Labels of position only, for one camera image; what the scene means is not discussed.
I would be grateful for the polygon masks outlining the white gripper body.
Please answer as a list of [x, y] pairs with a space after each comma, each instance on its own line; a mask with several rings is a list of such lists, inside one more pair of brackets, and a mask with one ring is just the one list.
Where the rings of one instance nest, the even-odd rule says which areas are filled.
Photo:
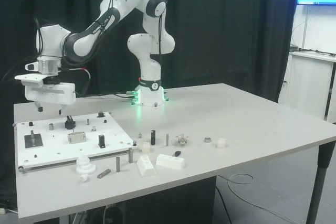
[[75, 103], [75, 84], [61, 82], [56, 85], [44, 84], [42, 87], [26, 86], [25, 97], [34, 102]]

